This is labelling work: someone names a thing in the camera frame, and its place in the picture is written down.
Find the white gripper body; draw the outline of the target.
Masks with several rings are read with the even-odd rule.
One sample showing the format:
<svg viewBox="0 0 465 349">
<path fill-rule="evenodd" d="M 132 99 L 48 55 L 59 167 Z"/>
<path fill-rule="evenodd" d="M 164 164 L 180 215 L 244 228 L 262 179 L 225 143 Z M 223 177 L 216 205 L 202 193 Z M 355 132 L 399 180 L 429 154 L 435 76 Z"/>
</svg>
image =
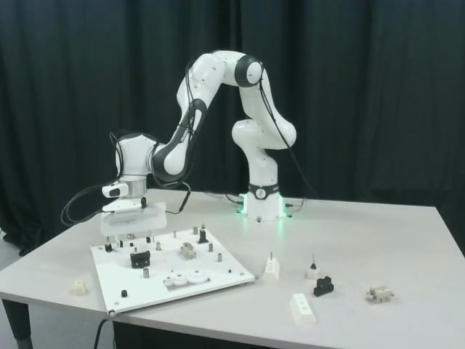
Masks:
<svg viewBox="0 0 465 349">
<path fill-rule="evenodd" d="M 114 209 L 100 216 L 100 232 L 104 236 L 137 235 L 165 227 L 165 204 L 150 204 L 144 209 Z"/>
</svg>

